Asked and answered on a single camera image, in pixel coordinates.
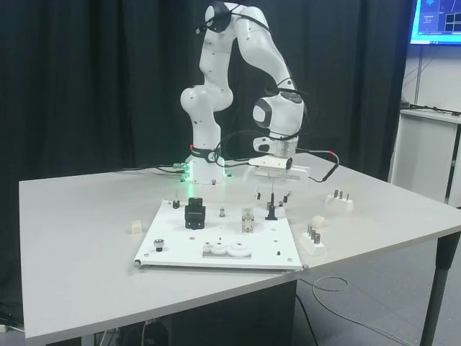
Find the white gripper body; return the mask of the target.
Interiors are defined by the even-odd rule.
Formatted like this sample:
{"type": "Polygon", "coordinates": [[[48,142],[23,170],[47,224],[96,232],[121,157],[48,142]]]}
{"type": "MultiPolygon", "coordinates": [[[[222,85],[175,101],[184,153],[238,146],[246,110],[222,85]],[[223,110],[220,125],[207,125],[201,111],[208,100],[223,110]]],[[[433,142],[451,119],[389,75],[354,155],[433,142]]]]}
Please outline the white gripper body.
{"type": "Polygon", "coordinates": [[[244,172],[243,180],[256,189],[295,189],[299,184],[307,182],[309,173],[308,167],[291,169],[248,167],[244,172]]]}

